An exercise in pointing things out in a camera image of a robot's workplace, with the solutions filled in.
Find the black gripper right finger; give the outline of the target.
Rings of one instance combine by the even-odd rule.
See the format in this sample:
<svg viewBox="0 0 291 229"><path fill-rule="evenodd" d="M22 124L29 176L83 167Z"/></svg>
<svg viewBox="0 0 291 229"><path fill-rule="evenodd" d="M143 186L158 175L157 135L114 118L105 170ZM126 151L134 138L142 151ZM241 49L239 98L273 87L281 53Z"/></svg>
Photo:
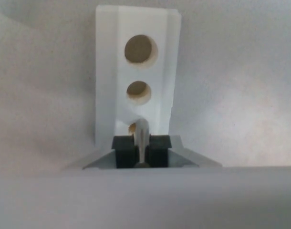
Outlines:
<svg viewBox="0 0 291 229"><path fill-rule="evenodd" d="M184 147L178 135L151 135L145 155L153 168L222 167L222 164Z"/></svg>

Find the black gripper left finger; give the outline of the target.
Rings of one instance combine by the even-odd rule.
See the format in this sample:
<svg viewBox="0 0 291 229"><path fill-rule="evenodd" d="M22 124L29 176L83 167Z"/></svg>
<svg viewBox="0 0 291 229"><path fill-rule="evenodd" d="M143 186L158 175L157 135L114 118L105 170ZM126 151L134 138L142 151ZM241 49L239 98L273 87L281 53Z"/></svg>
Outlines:
<svg viewBox="0 0 291 229"><path fill-rule="evenodd" d="M87 164L83 169L133 168L136 164L135 150L133 135L114 136L110 152Z"/></svg>

